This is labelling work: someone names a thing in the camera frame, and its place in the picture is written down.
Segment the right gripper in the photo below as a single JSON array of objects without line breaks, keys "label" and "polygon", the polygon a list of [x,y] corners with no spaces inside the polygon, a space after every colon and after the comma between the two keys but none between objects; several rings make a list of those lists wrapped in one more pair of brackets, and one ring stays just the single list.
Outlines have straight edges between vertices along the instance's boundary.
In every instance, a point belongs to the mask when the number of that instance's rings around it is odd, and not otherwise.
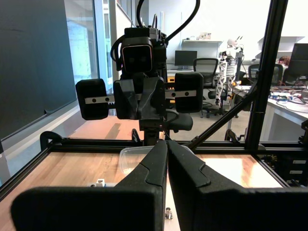
[{"label": "right gripper", "polygon": [[113,84],[113,94],[107,94],[102,79],[81,80],[76,84],[82,118],[105,119],[110,109],[116,110],[118,119],[157,119],[164,117],[175,101],[178,113],[195,113],[202,109],[203,76],[198,72],[176,73],[174,83],[162,77],[149,77],[135,73],[128,79]]}]

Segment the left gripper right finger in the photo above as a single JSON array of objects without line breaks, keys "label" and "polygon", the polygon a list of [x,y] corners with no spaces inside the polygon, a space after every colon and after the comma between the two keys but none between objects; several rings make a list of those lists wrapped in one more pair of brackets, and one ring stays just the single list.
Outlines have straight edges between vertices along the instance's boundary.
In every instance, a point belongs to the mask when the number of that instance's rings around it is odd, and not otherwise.
[{"label": "left gripper right finger", "polygon": [[175,141],[168,175],[183,231],[304,231],[306,188],[244,188]]}]

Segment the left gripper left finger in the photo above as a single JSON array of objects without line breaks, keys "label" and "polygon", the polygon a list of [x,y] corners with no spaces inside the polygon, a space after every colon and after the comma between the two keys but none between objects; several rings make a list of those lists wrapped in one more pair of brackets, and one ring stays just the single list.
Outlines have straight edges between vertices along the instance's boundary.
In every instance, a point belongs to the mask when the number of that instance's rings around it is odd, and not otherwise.
[{"label": "left gripper left finger", "polygon": [[18,231],[161,231],[167,144],[159,141],[114,187],[36,187],[12,202]]}]

